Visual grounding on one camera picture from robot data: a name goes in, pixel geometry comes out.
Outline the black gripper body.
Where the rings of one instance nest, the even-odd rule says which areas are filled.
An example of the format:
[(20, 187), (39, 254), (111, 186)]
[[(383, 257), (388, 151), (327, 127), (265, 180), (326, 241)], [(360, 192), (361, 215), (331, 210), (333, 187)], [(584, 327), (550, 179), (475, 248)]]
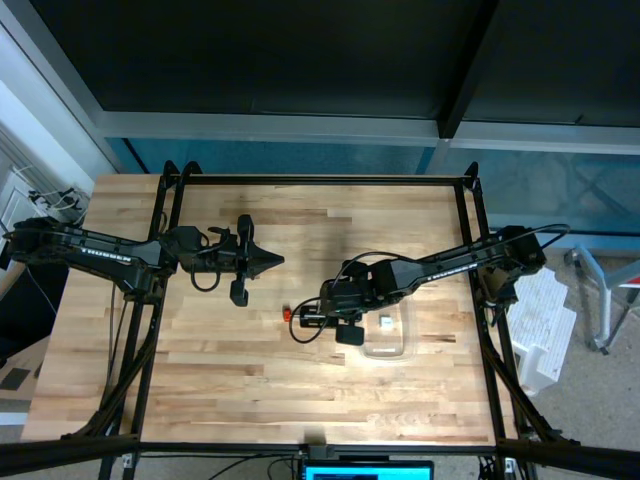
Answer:
[(320, 315), (324, 329), (335, 330), (335, 341), (362, 346), (365, 329), (359, 325), (365, 313), (385, 306), (377, 286), (377, 269), (362, 262), (343, 263), (338, 279), (326, 280), (320, 289)]
[(243, 214), (237, 220), (237, 233), (231, 234), (229, 229), (210, 227), (209, 230), (218, 233), (220, 240), (202, 248), (197, 253), (197, 272), (214, 273), (216, 280), (210, 287), (197, 285), (197, 290), (208, 293), (215, 290), (223, 273), (236, 275), (230, 286), (230, 299), (235, 306), (246, 307), (249, 293), (245, 281), (250, 277), (249, 261), (251, 259), (250, 246), (253, 242), (254, 224), (248, 214)]

